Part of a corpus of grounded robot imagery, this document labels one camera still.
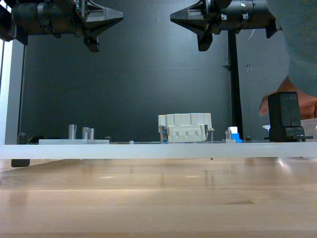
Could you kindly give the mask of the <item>person's hand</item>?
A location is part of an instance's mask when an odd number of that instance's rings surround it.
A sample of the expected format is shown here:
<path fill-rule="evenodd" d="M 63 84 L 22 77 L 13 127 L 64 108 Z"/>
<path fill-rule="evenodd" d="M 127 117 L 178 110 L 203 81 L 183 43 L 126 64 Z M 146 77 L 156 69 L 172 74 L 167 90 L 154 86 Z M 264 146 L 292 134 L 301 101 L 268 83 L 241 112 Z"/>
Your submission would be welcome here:
<path fill-rule="evenodd" d="M 302 119 L 314 119 L 317 117 L 317 98 L 305 94 L 303 91 L 295 87 L 288 77 L 286 77 L 279 88 L 268 94 L 265 95 L 262 99 L 259 114 L 264 116 L 268 113 L 268 97 L 277 92 L 296 92 L 298 94 L 298 102 L 299 102 L 299 109 Z"/>

